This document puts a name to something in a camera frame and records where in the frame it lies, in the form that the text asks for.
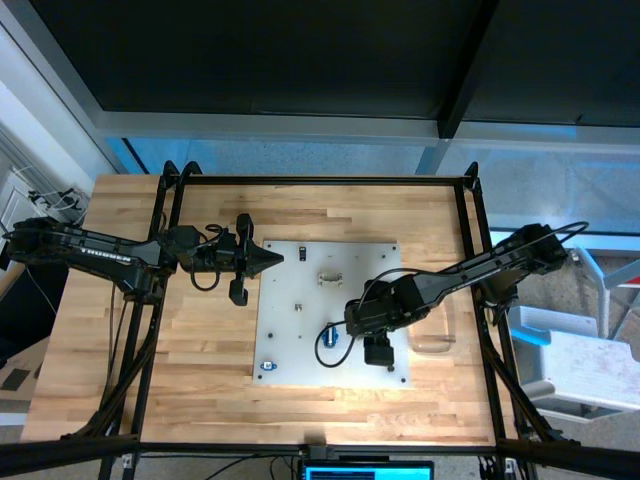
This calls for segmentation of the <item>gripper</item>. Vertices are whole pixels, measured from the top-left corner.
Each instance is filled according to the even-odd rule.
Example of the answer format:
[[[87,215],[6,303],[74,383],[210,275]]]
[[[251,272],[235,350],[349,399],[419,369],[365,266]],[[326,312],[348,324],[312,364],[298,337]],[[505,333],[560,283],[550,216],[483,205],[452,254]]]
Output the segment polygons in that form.
[[[229,284],[229,298],[236,306],[246,306],[248,291],[244,287],[247,276],[247,265],[250,258],[249,246],[253,240],[254,224],[248,213],[240,214],[236,220],[236,233],[228,229],[220,234],[215,255],[216,271],[233,273],[235,277]],[[264,249],[256,244],[251,245],[251,257],[257,261],[251,263],[251,276],[281,264],[284,257],[276,252]]]
[[[383,301],[349,301],[345,306],[344,321],[347,334],[362,340],[367,365],[395,365],[388,334],[400,328],[399,317]]]

